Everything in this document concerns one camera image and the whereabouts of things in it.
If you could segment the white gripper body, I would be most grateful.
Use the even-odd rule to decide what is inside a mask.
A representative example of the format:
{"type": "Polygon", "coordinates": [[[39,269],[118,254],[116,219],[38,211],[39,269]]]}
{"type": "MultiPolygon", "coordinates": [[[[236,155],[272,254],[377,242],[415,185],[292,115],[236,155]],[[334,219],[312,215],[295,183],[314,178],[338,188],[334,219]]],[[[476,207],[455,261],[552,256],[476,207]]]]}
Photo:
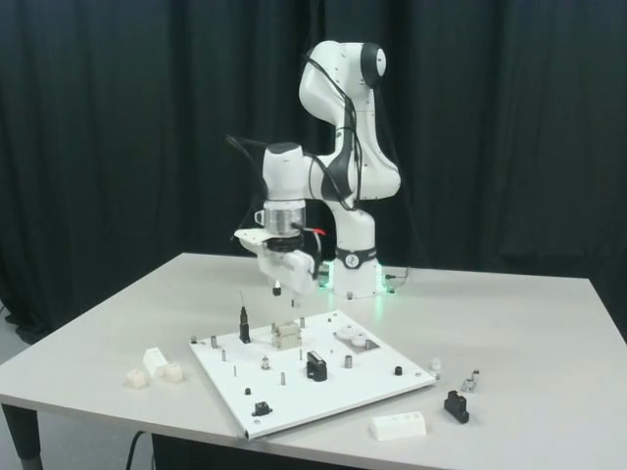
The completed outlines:
{"type": "Polygon", "coordinates": [[[315,287],[314,259],[305,252],[278,253],[264,250],[257,255],[260,271],[296,295],[308,295],[315,287]]]}

